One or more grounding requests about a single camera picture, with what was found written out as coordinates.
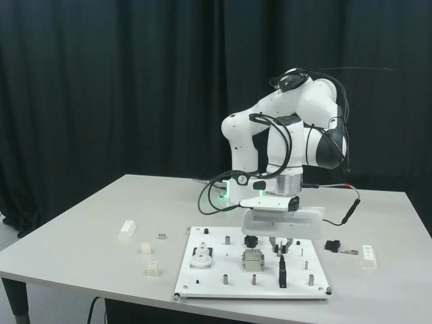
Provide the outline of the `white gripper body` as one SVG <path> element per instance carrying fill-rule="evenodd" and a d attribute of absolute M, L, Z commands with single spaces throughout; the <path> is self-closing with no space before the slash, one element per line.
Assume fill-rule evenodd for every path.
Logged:
<path fill-rule="evenodd" d="M 302 207 L 297 211 L 251 209 L 242 220 L 247 236 L 318 240 L 322 237 L 323 207 Z"/>

